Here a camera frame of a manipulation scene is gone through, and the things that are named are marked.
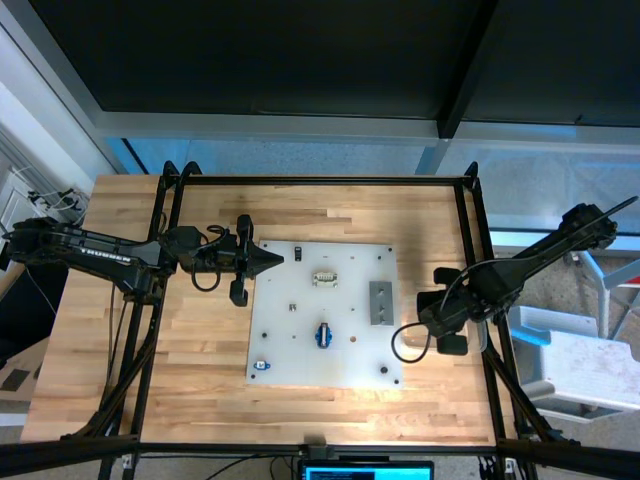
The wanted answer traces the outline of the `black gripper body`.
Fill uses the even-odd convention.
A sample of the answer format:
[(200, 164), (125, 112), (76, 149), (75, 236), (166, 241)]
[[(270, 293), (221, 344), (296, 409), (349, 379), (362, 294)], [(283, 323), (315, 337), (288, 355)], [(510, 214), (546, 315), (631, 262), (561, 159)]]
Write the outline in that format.
[(445, 289), (433, 307), (437, 351), (445, 355), (464, 356), (468, 353), (468, 337), (460, 334), (468, 320), (477, 321), (481, 312), (479, 294), (472, 288), (467, 270), (438, 267), (434, 281)]
[(221, 225), (208, 225), (206, 231), (217, 234), (217, 237), (203, 247), (203, 271), (216, 275), (214, 285), (205, 291), (215, 290), (223, 273), (233, 274), (235, 279), (231, 281), (229, 297), (235, 306), (246, 307), (248, 292), (245, 289), (245, 280), (249, 276), (250, 247), (254, 233), (250, 216), (242, 214), (238, 217), (235, 234)]

